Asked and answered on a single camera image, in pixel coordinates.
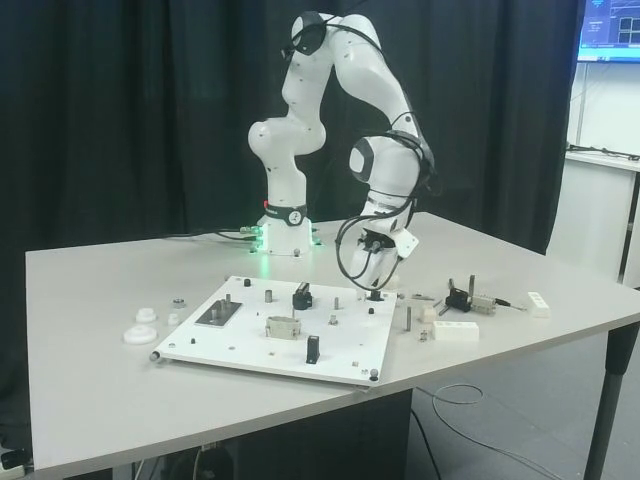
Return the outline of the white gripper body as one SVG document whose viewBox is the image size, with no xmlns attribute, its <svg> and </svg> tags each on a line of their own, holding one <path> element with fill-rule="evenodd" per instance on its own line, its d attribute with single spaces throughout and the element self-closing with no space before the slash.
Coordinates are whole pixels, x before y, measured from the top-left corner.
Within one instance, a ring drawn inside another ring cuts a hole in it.
<svg viewBox="0 0 640 480">
<path fill-rule="evenodd" d="M 357 248 L 349 263 L 349 278 L 358 288 L 380 289 L 394 275 L 396 261 L 396 248 L 382 248 L 375 253 Z"/>
</svg>

